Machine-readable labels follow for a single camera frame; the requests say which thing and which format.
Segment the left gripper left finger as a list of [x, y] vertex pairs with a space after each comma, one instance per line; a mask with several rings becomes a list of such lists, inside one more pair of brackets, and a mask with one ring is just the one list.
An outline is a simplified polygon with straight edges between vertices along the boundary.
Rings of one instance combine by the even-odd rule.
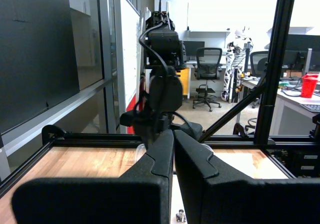
[[174, 136], [164, 131], [118, 178], [37, 178], [18, 187], [17, 223], [169, 223]]

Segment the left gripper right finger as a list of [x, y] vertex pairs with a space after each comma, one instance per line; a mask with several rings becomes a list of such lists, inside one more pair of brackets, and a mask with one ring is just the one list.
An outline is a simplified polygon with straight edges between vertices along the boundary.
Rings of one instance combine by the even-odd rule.
[[254, 179], [183, 131], [174, 137], [188, 223], [319, 223], [318, 179]]

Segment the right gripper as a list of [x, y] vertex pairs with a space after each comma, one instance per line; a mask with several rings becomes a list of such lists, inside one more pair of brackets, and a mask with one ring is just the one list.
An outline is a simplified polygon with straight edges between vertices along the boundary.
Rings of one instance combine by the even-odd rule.
[[131, 110], [121, 115], [120, 124], [132, 127], [135, 135], [142, 139], [145, 146], [151, 146], [166, 130], [181, 130], [195, 140], [203, 133], [200, 124], [187, 121], [177, 112], [163, 112], [157, 115], [154, 111]]

